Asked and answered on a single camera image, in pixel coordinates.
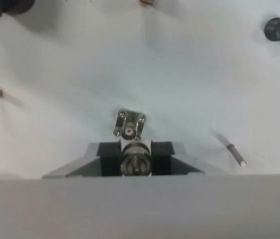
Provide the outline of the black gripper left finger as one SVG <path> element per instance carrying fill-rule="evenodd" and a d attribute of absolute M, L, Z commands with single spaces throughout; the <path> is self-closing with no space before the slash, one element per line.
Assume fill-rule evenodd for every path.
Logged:
<path fill-rule="evenodd" d="M 90 143 L 85 154 L 45 175 L 43 179 L 120 176 L 121 142 Z"/>

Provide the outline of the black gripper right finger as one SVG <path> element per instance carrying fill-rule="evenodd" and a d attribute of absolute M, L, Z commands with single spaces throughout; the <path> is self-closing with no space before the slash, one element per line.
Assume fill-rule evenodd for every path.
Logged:
<path fill-rule="evenodd" d="M 183 142 L 152 141 L 152 175 L 174 176 L 199 173 L 226 175 L 227 171 L 189 155 Z"/>

